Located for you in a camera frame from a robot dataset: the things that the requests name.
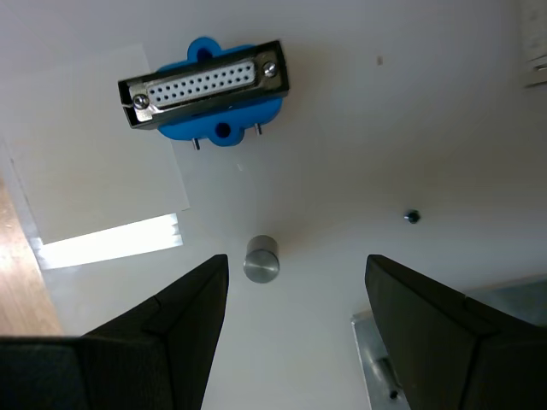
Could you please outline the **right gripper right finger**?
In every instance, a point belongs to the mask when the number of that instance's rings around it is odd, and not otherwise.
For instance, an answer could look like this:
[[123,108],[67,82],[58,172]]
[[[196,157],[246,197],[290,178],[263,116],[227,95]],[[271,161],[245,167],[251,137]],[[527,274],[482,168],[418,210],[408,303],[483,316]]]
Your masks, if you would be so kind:
[[546,329],[383,255],[367,258],[374,322],[413,409],[544,409]]

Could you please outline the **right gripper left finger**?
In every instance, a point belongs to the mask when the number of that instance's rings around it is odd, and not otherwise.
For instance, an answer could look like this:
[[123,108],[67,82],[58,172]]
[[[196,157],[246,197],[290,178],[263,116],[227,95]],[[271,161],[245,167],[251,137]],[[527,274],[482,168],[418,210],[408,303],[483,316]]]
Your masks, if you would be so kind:
[[214,255],[86,333],[79,358],[92,409],[199,409],[226,311],[229,266]]

